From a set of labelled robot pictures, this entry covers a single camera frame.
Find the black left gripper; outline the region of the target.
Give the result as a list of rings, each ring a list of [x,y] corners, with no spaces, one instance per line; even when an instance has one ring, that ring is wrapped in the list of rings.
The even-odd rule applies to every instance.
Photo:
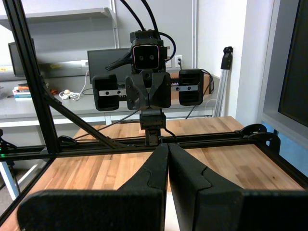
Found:
[[[119,88],[116,75],[96,75],[92,88],[96,109],[113,111],[126,98],[129,110],[165,109],[171,106],[171,93],[177,92],[182,106],[203,102],[204,73],[200,69],[180,70],[177,85],[172,85],[170,73],[143,70],[126,78],[125,87]]]

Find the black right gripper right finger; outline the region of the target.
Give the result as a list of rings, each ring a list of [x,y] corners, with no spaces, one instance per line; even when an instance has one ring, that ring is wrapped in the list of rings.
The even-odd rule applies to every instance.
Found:
[[[169,145],[169,180],[182,231],[305,231],[308,193],[247,190],[176,144]]]

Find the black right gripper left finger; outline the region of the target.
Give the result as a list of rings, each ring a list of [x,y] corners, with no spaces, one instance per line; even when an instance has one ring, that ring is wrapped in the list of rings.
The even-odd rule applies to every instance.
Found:
[[[44,190],[17,210],[23,231],[162,231],[168,145],[159,145],[117,190]]]

